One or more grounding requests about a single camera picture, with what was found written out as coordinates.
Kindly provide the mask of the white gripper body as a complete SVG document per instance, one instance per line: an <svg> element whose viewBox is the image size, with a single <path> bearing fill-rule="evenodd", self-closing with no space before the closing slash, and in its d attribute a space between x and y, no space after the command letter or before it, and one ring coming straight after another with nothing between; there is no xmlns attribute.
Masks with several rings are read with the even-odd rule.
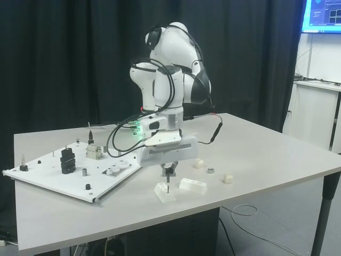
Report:
<svg viewBox="0 0 341 256"><path fill-rule="evenodd" d="M179 142L143 147L137 162L141 167L148 167L196 158L197 154L197 138L183 137Z"/></svg>

